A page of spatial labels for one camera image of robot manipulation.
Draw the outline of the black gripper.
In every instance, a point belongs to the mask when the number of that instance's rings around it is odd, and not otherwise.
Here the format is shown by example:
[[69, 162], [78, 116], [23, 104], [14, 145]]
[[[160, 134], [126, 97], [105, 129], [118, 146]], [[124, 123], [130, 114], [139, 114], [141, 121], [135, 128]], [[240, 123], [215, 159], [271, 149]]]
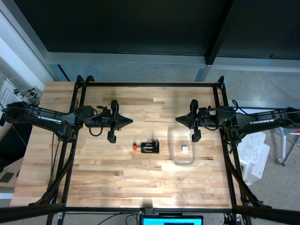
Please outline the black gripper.
[[119, 104], [117, 100], [111, 102], [111, 110], [108, 110], [103, 116], [104, 127], [109, 127], [110, 131], [107, 134], [107, 140], [110, 143], [116, 143], [116, 136], [114, 131], [116, 129], [117, 119], [121, 122], [118, 123], [118, 130], [123, 127], [133, 123], [133, 120], [127, 117], [124, 117], [119, 114]]
[[186, 126], [187, 128], [194, 131], [192, 134], [192, 142], [196, 143], [201, 139], [201, 131], [199, 127], [203, 127], [203, 116], [202, 113], [206, 110], [206, 108], [198, 107], [198, 101], [196, 99], [192, 99], [190, 103], [190, 113], [176, 117], [175, 120]]

